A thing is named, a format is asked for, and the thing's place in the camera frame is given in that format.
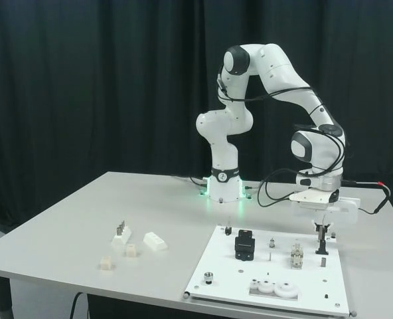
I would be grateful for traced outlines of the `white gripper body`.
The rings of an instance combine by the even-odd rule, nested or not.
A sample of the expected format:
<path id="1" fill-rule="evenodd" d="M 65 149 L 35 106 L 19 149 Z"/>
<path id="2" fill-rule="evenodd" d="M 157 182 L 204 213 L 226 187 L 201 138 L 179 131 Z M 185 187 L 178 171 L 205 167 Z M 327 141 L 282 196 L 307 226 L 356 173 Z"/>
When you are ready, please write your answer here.
<path id="1" fill-rule="evenodd" d="M 307 217 L 314 223 L 356 223 L 359 199 L 340 197 L 329 203 L 326 197 L 308 199 L 291 196 L 292 211 L 299 217 Z"/>

